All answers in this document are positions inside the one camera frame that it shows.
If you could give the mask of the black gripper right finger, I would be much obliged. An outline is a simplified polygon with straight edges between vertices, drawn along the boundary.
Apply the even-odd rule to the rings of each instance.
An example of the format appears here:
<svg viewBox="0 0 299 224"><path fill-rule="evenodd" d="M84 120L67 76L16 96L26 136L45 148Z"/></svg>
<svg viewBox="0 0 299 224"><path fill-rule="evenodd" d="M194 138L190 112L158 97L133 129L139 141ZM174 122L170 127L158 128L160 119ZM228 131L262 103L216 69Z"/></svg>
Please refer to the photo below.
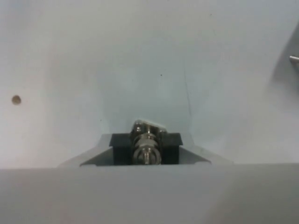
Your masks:
<svg viewBox="0 0 299 224"><path fill-rule="evenodd" d="M189 133L163 133L161 138L163 165L205 163L232 165L233 162L194 143Z"/></svg>

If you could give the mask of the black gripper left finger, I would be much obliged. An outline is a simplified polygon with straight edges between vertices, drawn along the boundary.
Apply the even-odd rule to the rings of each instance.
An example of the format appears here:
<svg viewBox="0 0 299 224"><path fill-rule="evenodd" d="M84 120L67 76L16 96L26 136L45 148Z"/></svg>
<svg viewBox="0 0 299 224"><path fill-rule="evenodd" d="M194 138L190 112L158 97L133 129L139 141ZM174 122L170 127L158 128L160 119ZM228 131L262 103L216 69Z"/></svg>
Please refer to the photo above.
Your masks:
<svg viewBox="0 0 299 224"><path fill-rule="evenodd" d="M103 134L95 147L62 162L58 166L128 166L133 164L132 158L129 133Z"/></svg>

